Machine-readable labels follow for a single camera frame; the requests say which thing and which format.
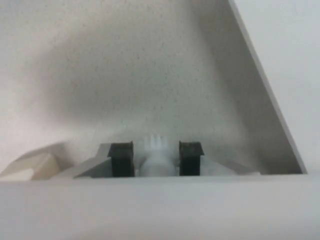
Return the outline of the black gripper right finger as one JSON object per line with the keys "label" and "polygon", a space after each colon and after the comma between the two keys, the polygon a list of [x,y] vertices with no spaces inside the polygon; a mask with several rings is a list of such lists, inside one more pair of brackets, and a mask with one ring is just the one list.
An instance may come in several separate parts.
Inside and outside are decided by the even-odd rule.
{"label": "black gripper right finger", "polygon": [[179,142],[180,176],[259,176],[261,172],[239,162],[231,149],[204,148],[199,141]]}

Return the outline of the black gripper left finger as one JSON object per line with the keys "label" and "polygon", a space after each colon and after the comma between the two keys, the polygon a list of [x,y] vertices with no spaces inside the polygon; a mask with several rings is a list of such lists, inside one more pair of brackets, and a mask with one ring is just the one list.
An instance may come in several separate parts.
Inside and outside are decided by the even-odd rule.
{"label": "black gripper left finger", "polygon": [[94,157],[75,167],[75,178],[135,176],[133,142],[103,143]]}

